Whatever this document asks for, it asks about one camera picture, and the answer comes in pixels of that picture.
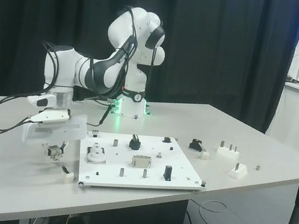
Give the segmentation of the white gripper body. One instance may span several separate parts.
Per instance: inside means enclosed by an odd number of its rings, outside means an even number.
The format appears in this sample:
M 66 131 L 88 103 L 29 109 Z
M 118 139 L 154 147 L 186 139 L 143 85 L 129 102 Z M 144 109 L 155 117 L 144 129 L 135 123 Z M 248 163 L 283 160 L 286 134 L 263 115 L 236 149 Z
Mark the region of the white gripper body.
M 22 141 L 29 144 L 62 145 L 87 136 L 87 116 L 64 111 L 43 111 L 23 126 Z

